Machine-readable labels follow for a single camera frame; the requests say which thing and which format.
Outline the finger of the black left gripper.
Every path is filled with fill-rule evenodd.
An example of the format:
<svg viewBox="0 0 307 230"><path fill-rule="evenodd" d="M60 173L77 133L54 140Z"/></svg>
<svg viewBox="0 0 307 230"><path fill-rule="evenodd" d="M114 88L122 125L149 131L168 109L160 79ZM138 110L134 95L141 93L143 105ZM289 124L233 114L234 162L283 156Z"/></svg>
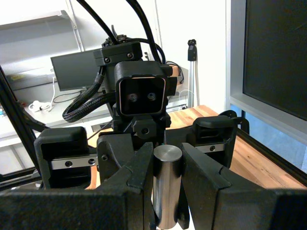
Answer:
<svg viewBox="0 0 307 230"><path fill-rule="evenodd" d="M165 144L180 147L182 143L196 146L196 136L191 130L166 130Z"/></svg>

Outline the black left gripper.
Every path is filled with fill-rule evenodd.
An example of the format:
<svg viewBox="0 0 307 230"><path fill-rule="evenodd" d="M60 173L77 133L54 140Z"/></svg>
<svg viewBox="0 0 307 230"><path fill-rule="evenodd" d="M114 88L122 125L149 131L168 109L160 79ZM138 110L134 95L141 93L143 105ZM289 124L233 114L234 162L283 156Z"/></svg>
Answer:
<svg viewBox="0 0 307 230"><path fill-rule="evenodd" d="M165 130L149 133L153 121L143 121L139 131L101 133L97 146L88 145L83 127L44 130L34 142L41 177L46 188L79 187L89 183L91 167L99 167L100 182L112 177L146 143L165 144ZM237 115L224 112L199 117L191 126L169 130L191 130L196 146L225 167L230 167L237 130Z"/></svg>

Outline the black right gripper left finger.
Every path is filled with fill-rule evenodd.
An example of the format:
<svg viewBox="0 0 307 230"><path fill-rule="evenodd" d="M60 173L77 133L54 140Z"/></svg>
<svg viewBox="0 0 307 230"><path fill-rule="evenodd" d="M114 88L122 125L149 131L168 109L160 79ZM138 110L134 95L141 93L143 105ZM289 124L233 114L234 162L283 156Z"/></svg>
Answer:
<svg viewBox="0 0 307 230"><path fill-rule="evenodd" d="M0 194L3 230L154 230L153 144L145 143L94 190L15 190Z"/></svg>

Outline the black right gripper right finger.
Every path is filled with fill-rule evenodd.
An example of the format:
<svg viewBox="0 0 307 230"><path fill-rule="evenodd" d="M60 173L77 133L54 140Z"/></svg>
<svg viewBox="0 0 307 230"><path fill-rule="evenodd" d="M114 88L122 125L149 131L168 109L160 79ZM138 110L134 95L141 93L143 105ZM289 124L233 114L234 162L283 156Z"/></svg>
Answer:
<svg viewBox="0 0 307 230"><path fill-rule="evenodd" d="M307 192L265 189L188 143L182 182L197 230L305 230Z"/></svg>

